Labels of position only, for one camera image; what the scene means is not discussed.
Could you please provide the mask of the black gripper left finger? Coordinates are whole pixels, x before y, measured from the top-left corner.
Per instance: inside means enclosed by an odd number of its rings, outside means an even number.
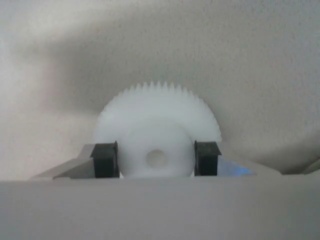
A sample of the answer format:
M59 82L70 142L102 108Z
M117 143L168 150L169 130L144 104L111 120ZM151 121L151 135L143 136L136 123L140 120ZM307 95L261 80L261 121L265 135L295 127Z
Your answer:
M118 144L86 144L79 155L34 176L35 179L109 179L118 177Z

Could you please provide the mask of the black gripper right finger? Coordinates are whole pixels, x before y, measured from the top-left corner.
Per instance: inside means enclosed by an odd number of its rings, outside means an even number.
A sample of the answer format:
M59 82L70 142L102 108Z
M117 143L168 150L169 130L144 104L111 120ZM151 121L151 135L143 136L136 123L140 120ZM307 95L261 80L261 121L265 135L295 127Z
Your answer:
M215 141L194 142L195 177L239 177L253 176L256 173L248 167L222 157Z

